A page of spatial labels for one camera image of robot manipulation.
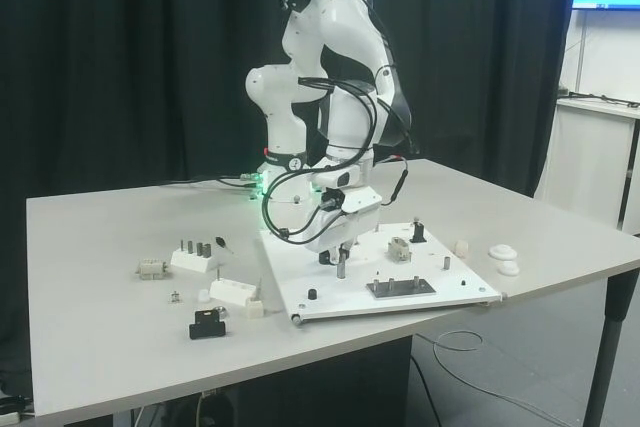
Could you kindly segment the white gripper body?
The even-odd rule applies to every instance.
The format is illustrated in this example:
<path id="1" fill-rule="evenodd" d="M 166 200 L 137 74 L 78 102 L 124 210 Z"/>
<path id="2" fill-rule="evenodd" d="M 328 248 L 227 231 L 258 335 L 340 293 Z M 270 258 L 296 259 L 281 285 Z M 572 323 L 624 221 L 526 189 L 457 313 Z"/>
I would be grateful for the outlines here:
<path id="1" fill-rule="evenodd" d="M 320 211 L 303 232 L 304 246 L 316 253 L 352 242 L 356 237 L 373 230 L 378 224 L 378 208 L 346 214 L 341 210 Z"/>

